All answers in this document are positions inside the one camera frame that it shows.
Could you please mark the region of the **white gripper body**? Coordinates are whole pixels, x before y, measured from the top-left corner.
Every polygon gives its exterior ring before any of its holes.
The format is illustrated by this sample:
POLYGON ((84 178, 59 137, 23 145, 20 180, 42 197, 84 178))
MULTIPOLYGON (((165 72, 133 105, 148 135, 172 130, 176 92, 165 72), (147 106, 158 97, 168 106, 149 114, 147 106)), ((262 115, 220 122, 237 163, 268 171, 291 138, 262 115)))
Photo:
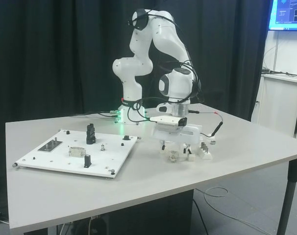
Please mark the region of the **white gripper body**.
POLYGON ((202 125, 187 124, 175 130, 170 127, 161 127, 156 125, 153 128, 152 136, 160 141, 170 141, 185 144, 198 144, 200 141, 200 133, 202 125))

